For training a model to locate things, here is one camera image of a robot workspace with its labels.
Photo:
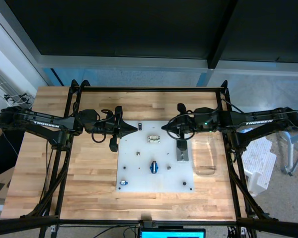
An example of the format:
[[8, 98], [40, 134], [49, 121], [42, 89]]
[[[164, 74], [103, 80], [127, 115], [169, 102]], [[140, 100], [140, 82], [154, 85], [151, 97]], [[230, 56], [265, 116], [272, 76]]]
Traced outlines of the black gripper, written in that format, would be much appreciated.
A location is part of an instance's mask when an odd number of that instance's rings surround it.
[[187, 140], [195, 134], [195, 122], [194, 118], [189, 116], [193, 113], [192, 110], [187, 110], [183, 103], [177, 104], [177, 110], [179, 111], [179, 117], [177, 119], [171, 119], [167, 124], [162, 126], [162, 130], [168, 135], [178, 136], [177, 148], [180, 151], [187, 150]]
[[118, 151], [117, 139], [129, 135], [131, 133], [137, 132], [137, 128], [122, 121], [123, 110], [122, 106], [117, 106], [115, 112], [109, 109], [102, 109], [102, 113], [106, 114], [105, 119], [98, 120], [93, 126], [93, 134], [103, 135], [103, 139], [97, 141], [93, 136], [93, 142], [102, 143], [105, 141], [107, 135], [112, 135], [109, 142], [109, 148], [112, 152]]

